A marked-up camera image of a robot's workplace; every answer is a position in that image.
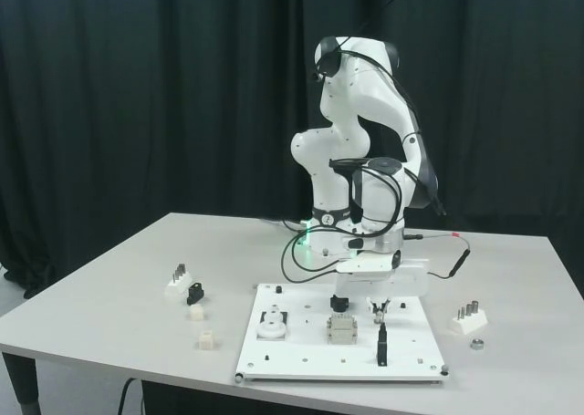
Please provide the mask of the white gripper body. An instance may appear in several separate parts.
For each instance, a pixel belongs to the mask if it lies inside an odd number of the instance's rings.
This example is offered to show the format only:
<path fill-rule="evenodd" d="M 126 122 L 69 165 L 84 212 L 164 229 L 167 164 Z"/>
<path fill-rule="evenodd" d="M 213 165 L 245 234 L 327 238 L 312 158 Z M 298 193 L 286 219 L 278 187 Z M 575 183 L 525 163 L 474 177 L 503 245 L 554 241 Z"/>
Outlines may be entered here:
<path fill-rule="evenodd" d="M 402 264 L 391 268 L 381 264 L 339 265 L 336 296 L 425 296 L 429 279 L 424 265 Z"/>

